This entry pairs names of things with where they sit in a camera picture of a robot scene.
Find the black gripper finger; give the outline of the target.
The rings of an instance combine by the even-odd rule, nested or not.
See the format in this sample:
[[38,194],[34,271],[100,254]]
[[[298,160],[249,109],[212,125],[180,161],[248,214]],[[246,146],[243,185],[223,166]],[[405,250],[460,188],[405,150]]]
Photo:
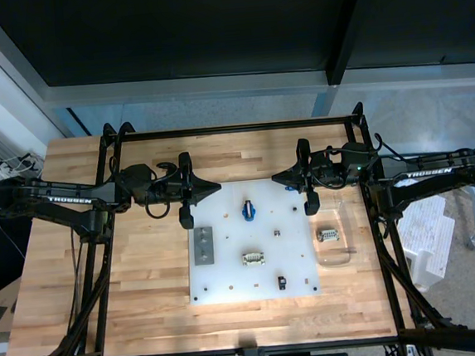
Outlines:
[[197,206],[202,200],[208,198],[211,194],[218,193],[221,190],[221,187],[211,187],[201,189],[193,193],[194,205]]
[[300,166],[295,164],[291,168],[285,169],[283,172],[276,173],[271,176],[273,180],[276,179],[286,179],[286,178],[299,178],[300,177]]
[[285,190],[288,190],[288,191],[297,191],[297,192],[302,192],[302,182],[299,181],[299,180],[283,180],[283,179],[279,179],[279,178],[273,178],[272,179],[273,182],[279,184],[279,185],[282,185],[284,186]]
[[212,181],[207,181],[200,177],[197,177],[194,173],[191,173],[192,187],[195,189],[200,188],[218,188],[221,185],[219,183],[214,183]]

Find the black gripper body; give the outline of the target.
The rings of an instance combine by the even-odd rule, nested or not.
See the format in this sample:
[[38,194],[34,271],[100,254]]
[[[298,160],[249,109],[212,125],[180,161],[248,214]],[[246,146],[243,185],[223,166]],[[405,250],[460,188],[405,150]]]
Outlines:
[[304,212],[307,216],[314,216],[321,207],[319,194],[314,188],[320,187],[333,191],[347,185],[342,166],[332,161],[332,156],[337,154],[339,151],[332,146],[311,152],[307,139],[300,139],[297,143],[296,155],[303,179],[301,193],[306,194]]
[[[194,205],[191,173],[192,161],[188,152],[180,153],[179,164],[159,163],[158,168],[166,170],[166,175],[154,179],[147,189],[145,196],[146,211],[152,219],[163,219],[169,212],[173,202],[181,204],[178,213],[180,225],[184,229],[194,227],[194,218],[191,215],[190,206]],[[149,206],[153,204],[165,204],[166,209],[161,215],[152,214]]]

